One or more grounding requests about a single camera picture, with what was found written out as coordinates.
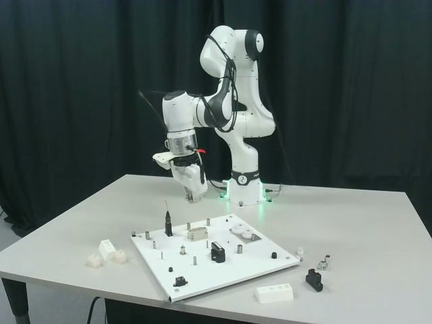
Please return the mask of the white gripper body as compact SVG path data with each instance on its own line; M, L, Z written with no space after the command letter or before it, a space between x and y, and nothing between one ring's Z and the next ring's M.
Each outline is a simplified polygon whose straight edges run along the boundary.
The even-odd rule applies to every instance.
M186 167L171 166L173 178L179 182L186 191L186 196L204 196L208 190L208 184L204 169L197 164Z

